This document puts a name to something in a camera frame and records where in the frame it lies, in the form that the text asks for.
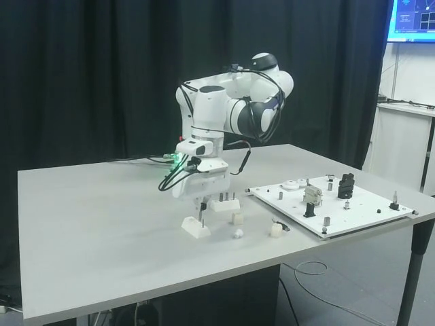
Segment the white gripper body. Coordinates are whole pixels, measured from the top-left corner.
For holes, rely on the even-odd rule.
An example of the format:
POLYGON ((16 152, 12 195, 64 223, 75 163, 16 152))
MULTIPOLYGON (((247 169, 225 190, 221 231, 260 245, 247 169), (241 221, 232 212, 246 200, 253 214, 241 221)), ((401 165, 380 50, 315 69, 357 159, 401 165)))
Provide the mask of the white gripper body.
POLYGON ((203 172, 197 170, 182 170, 171 179, 171 189, 174 198, 193 200, 222 193, 230 187, 230 173, 203 172))

